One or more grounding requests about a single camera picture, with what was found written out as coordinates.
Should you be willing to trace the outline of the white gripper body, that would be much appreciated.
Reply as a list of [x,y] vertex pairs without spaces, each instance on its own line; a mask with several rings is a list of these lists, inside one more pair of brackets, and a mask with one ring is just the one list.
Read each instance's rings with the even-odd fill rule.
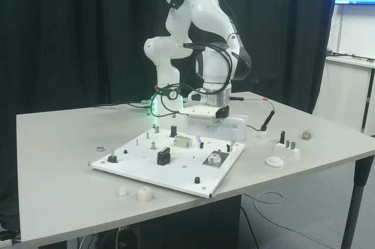
[[230,115],[219,120],[189,117],[186,132],[195,137],[244,142],[247,139],[247,125],[248,116],[246,115]]

